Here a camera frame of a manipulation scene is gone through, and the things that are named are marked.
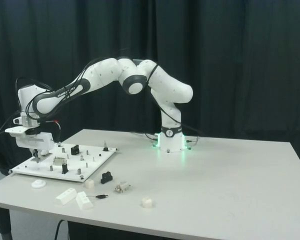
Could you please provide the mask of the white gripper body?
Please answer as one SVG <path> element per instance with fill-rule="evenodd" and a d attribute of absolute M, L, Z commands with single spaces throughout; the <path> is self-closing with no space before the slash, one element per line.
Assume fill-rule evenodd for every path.
<path fill-rule="evenodd" d="M 53 135 L 50 132 L 27 135 L 25 133 L 16 134 L 16 144 L 20 148 L 49 151 L 53 149 Z"/>

